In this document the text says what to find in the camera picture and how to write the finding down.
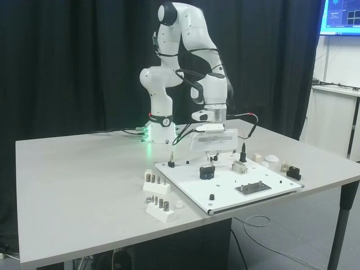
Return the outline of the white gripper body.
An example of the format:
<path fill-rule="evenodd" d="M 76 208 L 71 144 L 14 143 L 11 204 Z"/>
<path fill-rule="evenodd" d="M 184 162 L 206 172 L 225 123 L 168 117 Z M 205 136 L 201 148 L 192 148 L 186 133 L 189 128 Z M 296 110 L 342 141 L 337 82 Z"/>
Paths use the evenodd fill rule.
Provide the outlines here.
<path fill-rule="evenodd" d="M 239 145 L 238 130 L 222 132 L 196 132 L 190 139 L 190 150 L 197 152 L 231 151 Z"/>

